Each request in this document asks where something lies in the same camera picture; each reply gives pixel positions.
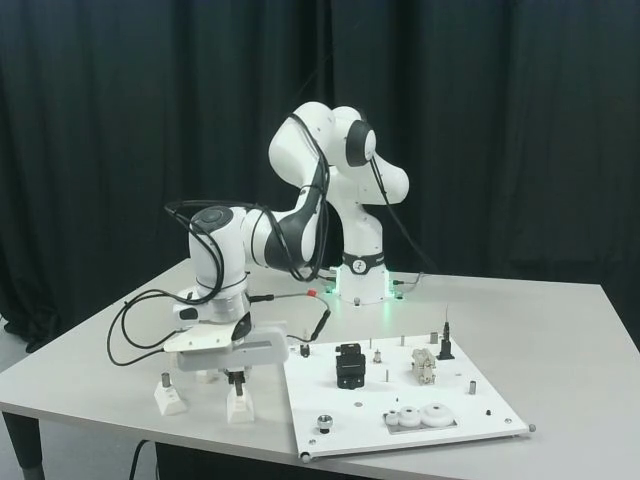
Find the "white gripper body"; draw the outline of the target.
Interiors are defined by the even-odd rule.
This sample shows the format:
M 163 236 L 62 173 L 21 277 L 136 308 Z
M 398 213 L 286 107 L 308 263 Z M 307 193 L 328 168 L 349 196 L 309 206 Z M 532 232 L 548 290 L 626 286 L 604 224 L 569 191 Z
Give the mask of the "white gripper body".
M 282 364 L 289 356 L 284 323 L 258 324 L 241 340 L 232 341 L 213 325 L 195 326 L 177 338 L 177 367 L 185 372 L 228 370 Z

